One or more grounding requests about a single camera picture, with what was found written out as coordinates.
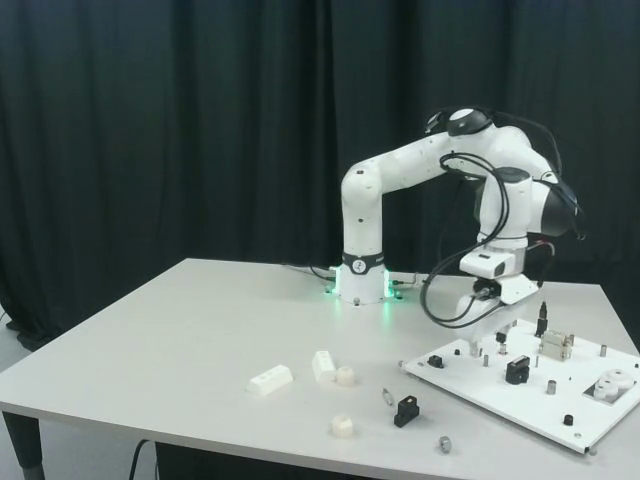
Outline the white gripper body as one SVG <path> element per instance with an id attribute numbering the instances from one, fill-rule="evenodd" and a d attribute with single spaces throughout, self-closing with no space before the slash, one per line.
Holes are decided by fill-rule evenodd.
<path id="1" fill-rule="evenodd" d="M 521 304 L 502 305 L 497 299 L 475 300 L 457 325 L 465 325 L 477 317 L 481 319 L 473 325 L 458 329 L 457 337 L 470 343 L 477 342 L 495 335 L 503 328 L 509 329 L 512 322 L 520 316 Z"/>

